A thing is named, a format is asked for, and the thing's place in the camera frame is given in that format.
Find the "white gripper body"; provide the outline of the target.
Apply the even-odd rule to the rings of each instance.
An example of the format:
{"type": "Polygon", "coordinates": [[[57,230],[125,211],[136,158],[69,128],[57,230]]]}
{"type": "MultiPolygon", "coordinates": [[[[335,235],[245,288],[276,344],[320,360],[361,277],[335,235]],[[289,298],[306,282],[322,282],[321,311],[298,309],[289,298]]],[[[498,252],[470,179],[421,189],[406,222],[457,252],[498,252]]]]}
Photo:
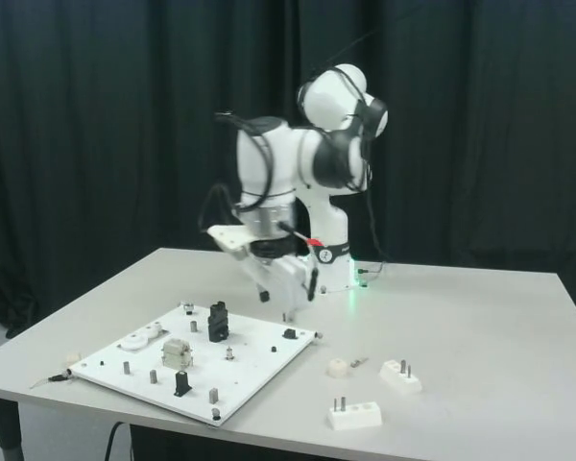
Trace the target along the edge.
{"type": "Polygon", "coordinates": [[[270,293],[270,301],[282,307],[292,305],[296,310],[313,301],[313,266],[294,255],[263,260],[248,256],[242,269],[258,285],[270,293]]]}

